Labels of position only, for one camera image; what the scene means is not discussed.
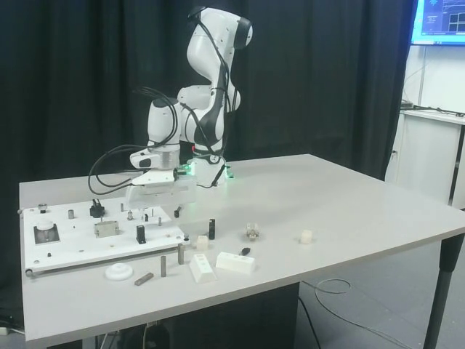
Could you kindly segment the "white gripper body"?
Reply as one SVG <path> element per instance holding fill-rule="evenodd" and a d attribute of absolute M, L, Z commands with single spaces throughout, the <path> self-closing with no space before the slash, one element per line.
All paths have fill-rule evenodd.
<path fill-rule="evenodd" d="M 194 180 L 178 180 L 163 185 L 135 185 L 126 192 L 126 205 L 130 209 L 153 206 L 183 205 L 195 201 Z"/>

